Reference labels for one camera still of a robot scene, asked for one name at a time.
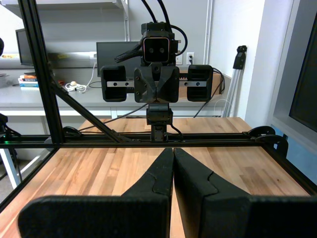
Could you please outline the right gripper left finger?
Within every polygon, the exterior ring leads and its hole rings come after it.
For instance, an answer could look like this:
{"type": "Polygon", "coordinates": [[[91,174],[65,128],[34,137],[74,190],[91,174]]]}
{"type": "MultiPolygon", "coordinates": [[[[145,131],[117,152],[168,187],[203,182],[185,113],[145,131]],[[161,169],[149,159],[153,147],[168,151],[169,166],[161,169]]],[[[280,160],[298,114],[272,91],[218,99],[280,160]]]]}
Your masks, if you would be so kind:
{"type": "Polygon", "coordinates": [[[18,215],[23,238],[167,238],[173,150],[164,149],[121,196],[44,196],[18,215]]]}

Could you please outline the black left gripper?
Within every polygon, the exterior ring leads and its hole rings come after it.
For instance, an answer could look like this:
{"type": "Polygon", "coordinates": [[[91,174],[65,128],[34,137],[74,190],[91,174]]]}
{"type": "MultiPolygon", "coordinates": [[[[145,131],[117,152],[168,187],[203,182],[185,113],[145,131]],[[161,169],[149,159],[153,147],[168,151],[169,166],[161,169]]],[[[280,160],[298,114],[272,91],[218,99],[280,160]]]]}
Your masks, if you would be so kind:
{"type": "Polygon", "coordinates": [[[133,88],[138,103],[177,102],[180,87],[187,88],[188,101],[206,102],[211,99],[213,68],[210,65],[190,65],[184,80],[181,76],[178,67],[152,64],[136,68],[133,79],[127,80],[124,66],[103,66],[103,99],[124,102],[127,89],[133,88]]]}

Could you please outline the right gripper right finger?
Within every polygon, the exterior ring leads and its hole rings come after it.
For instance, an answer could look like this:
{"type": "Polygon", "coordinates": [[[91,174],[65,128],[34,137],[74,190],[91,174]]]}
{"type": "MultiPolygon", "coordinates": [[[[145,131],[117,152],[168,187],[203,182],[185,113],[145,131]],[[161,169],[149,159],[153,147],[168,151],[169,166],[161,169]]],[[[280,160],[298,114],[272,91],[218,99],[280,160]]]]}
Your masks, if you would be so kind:
{"type": "Polygon", "coordinates": [[[314,238],[315,196],[250,195],[183,149],[174,149],[174,184],[188,238],[314,238]]]}

